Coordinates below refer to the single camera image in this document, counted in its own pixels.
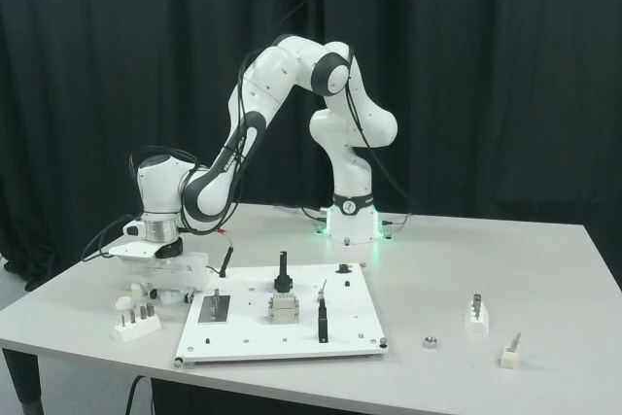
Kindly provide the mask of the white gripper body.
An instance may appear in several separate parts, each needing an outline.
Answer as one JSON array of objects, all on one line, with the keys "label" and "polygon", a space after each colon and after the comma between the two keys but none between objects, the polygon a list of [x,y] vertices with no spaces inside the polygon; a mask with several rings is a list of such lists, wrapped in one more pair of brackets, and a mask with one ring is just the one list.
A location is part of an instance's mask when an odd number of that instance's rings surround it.
[{"label": "white gripper body", "polygon": [[209,282],[208,257],[190,253],[168,259],[127,258],[131,281],[157,290],[203,291]]}]

